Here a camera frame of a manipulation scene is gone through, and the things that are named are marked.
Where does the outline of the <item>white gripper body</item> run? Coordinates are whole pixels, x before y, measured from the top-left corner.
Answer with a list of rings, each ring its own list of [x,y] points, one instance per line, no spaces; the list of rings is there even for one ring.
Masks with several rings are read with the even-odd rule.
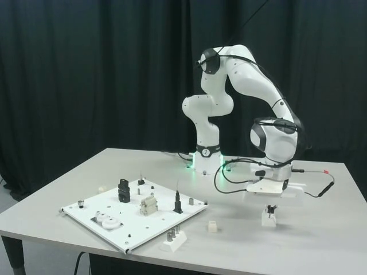
[[[245,205],[298,207],[303,205],[304,190],[299,186],[288,186],[281,194],[246,192]]]

